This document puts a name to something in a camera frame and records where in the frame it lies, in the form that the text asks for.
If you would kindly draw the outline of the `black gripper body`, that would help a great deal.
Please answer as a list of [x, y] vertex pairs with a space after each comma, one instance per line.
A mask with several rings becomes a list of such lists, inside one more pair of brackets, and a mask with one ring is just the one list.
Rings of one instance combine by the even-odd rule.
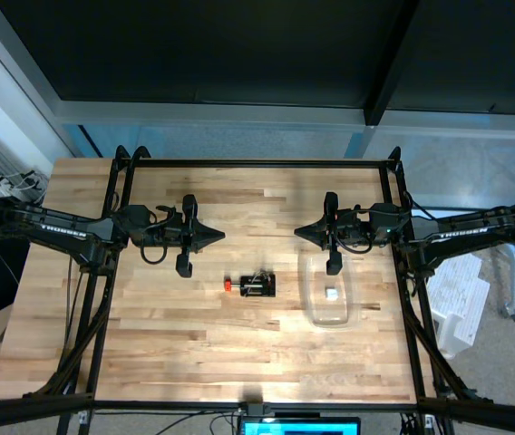
[[329, 259], [326, 262], [326, 273], [329, 276], [338, 276], [343, 267], [342, 254], [338, 251], [336, 239], [336, 222], [338, 211], [338, 196], [334, 192], [327, 192], [324, 201], [326, 217], [326, 247], [329, 250]]
[[182, 212], [170, 220], [166, 228], [168, 247], [179, 247], [181, 252], [176, 258], [176, 271], [180, 277], [191, 278], [193, 265], [189, 261], [192, 251], [192, 238], [195, 236], [192, 224], [198, 214], [198, 203], [192, 194], [183, 197]]

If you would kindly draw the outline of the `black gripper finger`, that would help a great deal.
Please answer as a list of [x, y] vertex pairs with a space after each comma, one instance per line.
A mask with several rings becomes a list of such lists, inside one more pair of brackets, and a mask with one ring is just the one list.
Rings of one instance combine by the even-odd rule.
[[192, 251], [195, 254], [197, 254], [203, 248], [208, 247], [211, 244], [217, 243], [224, 238], [225, 238], [224, 234], [219, 234], [219, 235], [196, 234], [192, 238]]
[[326, 232], [324, 230], [295, 230], [294, 235], [313, 243], [321, 249], [326, 249]]
[[212, 227], [202, 224], [197, 218], [192, 224], [193, 230], [198, 237], [224, 237], [225, 233]]
[[296, 228], [295, 233], [317, 233], [326, 231], [326, 216], [322, 216], [316, 222]]

